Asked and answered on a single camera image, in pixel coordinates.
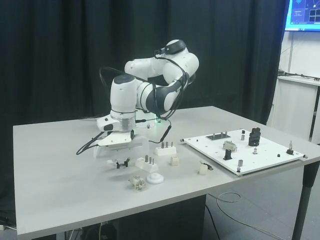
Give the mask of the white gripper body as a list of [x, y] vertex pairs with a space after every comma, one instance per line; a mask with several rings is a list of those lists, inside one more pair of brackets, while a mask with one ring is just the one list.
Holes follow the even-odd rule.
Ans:
[[149, 153], [149, 141], [144, 136], [135, 136], [133, 139], [125, 137], [106, 137], [97, 142], [93, 148], [95, 159], [134, 159]]

